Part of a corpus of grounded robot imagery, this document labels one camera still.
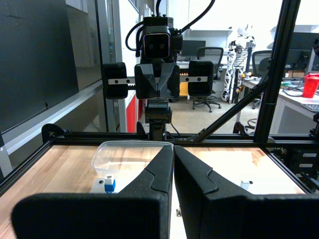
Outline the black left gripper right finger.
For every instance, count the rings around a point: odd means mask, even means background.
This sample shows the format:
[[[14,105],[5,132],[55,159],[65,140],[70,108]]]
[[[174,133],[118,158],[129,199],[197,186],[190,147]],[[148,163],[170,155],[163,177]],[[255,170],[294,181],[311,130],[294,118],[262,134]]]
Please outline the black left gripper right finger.
[[[174,180],[189,239],[316,239],[315,194],[254,195],[181,146],[174,147]]]

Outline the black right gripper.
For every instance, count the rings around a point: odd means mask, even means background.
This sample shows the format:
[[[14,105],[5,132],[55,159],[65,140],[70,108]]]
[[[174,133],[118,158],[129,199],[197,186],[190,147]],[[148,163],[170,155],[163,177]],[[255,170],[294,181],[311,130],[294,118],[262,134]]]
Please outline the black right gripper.
[[[188,94],[205,97],[212,94],[213,63],[190,61],[187,69],[176,63],[138,64],[128,77],[123,62],[104,64],[103,90],[107,99],[125,99],[134,90],[138,99],[177,99],[181,82],[187,82]]]

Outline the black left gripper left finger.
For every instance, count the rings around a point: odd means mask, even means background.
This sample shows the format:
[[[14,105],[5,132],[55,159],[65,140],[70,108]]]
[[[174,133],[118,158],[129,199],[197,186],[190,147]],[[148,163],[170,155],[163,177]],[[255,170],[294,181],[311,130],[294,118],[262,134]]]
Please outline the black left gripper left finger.
[[[123,190],[43,193],[19,201],[11,223],[19,239],[167,239],[174,153],[164,146]]]

